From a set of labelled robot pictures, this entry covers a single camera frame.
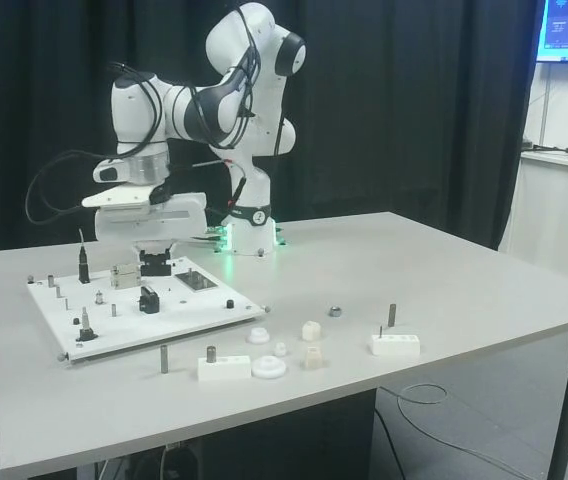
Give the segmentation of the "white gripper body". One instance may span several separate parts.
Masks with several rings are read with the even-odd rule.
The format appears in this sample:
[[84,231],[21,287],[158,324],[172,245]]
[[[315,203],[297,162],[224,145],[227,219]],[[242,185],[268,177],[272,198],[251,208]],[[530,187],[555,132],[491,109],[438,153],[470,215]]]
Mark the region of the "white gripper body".
[[206,205],[203,192],[175,194],[157,204],[151,204],[150,192],[103,192],[94,196],[95,235],[101,242],[131,244],[203,235]]

